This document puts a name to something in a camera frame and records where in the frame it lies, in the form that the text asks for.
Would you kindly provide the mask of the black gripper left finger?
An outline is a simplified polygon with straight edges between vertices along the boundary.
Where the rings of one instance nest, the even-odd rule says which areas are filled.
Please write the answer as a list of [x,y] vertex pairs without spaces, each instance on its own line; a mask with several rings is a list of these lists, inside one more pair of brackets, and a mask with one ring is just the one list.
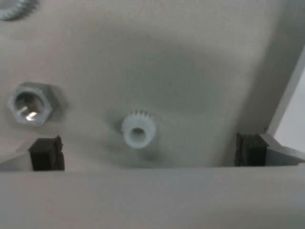
[[1,171],[64,171],[62,138],[40,137],[27,140],[15,151],[0,154]]

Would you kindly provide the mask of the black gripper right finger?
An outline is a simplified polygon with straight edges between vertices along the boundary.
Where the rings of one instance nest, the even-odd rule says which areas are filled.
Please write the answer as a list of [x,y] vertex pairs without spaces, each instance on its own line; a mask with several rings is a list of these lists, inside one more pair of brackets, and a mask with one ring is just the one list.
[[304,152],[281,145],[270,134],[236,134],[236,167],[281,167],[304,163]]

